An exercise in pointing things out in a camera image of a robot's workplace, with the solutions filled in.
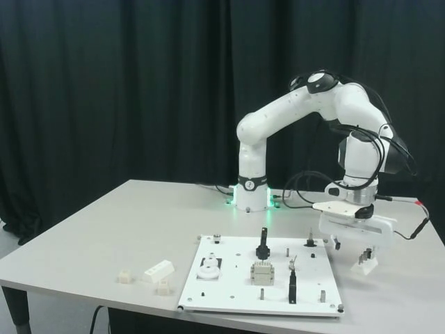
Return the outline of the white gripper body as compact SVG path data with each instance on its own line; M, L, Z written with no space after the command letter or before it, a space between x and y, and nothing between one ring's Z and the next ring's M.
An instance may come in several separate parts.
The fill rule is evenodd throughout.
M374 215L369 219L346 218L323 212L319 230L340 239L354 239L364 244L393 244L396 219Z

